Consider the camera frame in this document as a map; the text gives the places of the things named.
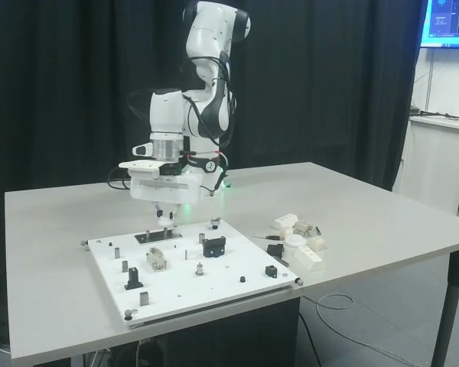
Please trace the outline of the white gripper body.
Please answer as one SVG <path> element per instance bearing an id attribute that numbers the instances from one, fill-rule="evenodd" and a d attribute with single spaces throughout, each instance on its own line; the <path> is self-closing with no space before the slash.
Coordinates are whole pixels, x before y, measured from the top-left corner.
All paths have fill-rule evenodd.
<path id="1" fill-rule="evenodd" d="M 133 199 L 158 203 L 195 204 L 200 198 L 203 176 L 183 173 L 175 176 L 158 176 L 148 171 L 129 169 L 130 194 Z"/>

